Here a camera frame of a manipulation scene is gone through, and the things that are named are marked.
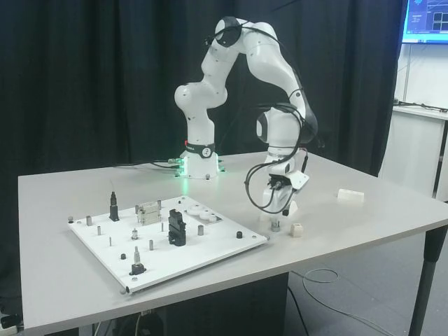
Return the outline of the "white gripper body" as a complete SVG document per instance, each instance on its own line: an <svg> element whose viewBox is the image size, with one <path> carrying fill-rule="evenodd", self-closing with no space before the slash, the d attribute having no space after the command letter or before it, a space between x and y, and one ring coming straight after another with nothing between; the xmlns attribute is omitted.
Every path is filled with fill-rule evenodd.
<svg viewBox="0 0 448 336"><path fill-rule="evenodd" d="M268 187L263 192L261 209L268 214L281 214L289 209L293 196L291 185L277 189Z"/></svg>

